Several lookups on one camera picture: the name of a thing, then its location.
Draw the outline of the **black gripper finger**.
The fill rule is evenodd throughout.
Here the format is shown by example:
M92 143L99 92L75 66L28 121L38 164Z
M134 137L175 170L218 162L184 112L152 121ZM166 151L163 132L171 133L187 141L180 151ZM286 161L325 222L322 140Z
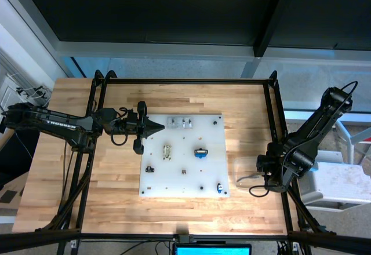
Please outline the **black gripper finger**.
M165 126L160 124L160 123L157 123L157 122L153 122L148 116L145 116L144 117L144 124L146 127L149 127L149 128L154 128L154 127L158 127L158 128L164 128Z
M164 126L160 127L146 127L144 128L144 138L147 139L149 136L153 135L154 133L160 132L164 130Z

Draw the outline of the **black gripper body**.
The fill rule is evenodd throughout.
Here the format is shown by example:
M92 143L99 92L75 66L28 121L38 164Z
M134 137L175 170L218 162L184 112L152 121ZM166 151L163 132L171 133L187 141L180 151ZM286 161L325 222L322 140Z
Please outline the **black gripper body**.
M268 155L259 155L256 162L257 171L263 174L264 188L277 193L285 192L283 179L283 164L281 159Z
M147 119L147 105L144 101L137 104L137 112L129 110L126 118L126 133L136 136L133 142L133 150L137 155L143 155L144 146L142 139L144 137L145 120Z

